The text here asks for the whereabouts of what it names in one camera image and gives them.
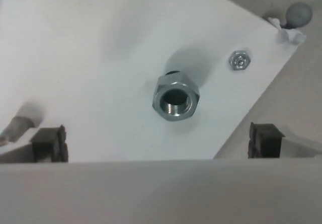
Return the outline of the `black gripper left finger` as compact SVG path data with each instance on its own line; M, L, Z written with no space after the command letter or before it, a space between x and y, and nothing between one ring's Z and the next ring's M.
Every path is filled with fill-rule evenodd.
M1 163L67 163L66 130L30 128L15 142L1 146Z

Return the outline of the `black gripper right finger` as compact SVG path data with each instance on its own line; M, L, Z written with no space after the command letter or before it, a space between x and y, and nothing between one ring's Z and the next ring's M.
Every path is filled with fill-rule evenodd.
M251 123L248 158L320 158L321 142L280 130L272 123Z

